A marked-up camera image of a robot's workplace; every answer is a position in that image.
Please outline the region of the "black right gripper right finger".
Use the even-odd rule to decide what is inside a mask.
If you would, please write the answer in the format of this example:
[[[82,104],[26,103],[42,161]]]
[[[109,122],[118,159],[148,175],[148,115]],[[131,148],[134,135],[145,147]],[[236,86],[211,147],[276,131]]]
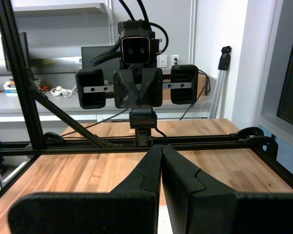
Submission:
[[[175,234],[293,234],[293,193],[234,190],[169,146],[162,182]]]

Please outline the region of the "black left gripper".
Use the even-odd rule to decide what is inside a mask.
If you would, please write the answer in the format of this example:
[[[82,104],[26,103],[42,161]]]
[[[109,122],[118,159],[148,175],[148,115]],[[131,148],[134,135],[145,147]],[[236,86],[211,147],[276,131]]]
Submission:
[[[172,103],[192,104],[197,99],[198,68],[174,65],[166,75],[160,68],[132,66],[115,70],[111,84],[105,84],[102,69],[82,69],[76,73],[76,84],[83,109],[105,107],[109,93],[118,109],[160,107],[164,89],[170,90]]]

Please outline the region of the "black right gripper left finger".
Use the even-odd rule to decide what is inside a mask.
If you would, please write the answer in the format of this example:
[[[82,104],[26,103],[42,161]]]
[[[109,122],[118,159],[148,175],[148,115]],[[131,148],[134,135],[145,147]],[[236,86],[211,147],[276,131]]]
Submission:
[[[32,193],[8,212],[13,234],[155,234],[161,187],[160,146],[153,146],[109,193]]]

